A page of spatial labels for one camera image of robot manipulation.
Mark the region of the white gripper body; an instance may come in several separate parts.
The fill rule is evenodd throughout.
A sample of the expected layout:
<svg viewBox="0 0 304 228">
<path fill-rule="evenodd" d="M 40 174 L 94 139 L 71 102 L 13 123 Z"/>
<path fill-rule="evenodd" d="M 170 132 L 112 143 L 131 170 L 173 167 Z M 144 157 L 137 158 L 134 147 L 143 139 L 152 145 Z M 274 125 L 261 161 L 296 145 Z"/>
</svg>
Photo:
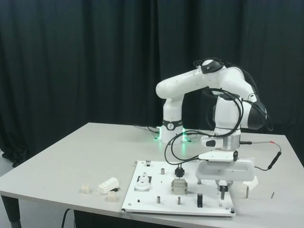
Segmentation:
<svg viewBox="0 0 304 228">
<path fill-rule="evenodd" d="M 254 163 L 248 159 L 237 161 L 201 161 L 195 175 L 200 180 L 252 181 L 255 177 Z"/>
</svg>

